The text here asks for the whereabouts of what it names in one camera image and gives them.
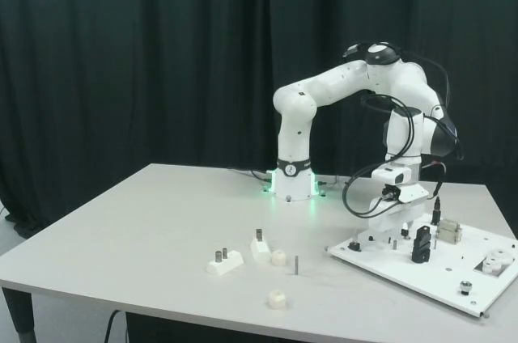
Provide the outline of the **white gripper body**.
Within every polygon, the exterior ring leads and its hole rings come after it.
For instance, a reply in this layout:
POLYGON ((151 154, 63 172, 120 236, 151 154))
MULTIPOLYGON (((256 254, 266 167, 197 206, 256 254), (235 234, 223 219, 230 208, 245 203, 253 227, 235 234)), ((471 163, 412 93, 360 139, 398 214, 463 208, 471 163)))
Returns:
POLYGON ((424 215, 424 200, 400 204, 398 201, 382 201, 368 215, 369 229, 377 232, 400 230, 404 223, 413 222, 424 215))

